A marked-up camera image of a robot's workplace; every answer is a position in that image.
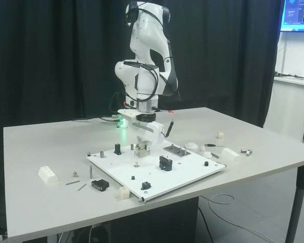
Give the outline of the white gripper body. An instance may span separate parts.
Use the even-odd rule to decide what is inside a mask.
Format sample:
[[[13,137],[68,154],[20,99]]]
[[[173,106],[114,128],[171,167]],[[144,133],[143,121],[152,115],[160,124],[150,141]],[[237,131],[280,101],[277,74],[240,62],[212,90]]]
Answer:
[[[150,141],[155,144],[161,144],[164,142],[164,135],[162,134],[164,126],[155,121],[151,123],[145,123],[142,121],[136,121],[132,123],[132,130],[136,136],[140,136],[143,141]]]

